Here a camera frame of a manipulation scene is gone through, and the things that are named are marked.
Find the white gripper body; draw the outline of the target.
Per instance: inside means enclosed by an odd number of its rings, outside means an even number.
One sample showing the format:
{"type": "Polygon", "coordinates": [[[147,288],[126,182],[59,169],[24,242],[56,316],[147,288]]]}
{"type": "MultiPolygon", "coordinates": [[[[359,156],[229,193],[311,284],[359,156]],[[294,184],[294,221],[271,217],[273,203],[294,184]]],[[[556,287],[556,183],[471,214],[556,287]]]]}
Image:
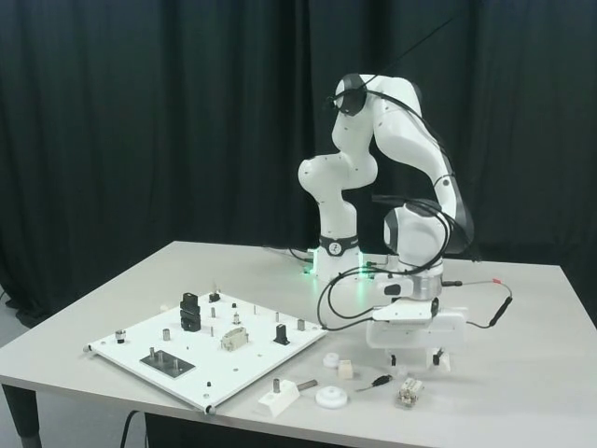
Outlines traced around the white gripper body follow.
{"type": "Polygon", "coordinates": [[[376,349],[453,349],[465,343],[465,307],[442,308],[428,323],[370,321],[366,329],[369,347],[376,349]]]}

